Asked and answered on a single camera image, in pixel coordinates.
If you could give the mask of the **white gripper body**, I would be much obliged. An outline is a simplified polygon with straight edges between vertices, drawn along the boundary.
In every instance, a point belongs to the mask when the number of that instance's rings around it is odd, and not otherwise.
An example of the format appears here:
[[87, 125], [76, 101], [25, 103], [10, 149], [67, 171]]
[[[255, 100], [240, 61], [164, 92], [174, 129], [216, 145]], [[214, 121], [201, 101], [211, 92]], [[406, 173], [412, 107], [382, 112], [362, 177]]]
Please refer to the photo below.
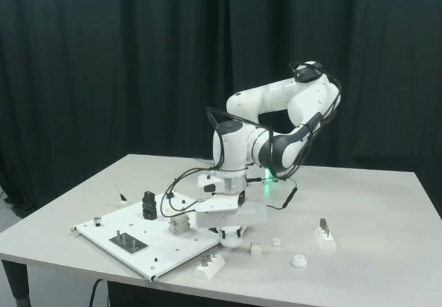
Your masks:
[[262, 204], [244, 204], [234, 211], [197, 212], [195, 224], [198, 228], [247, 227], [267, 220], [267, 207]]

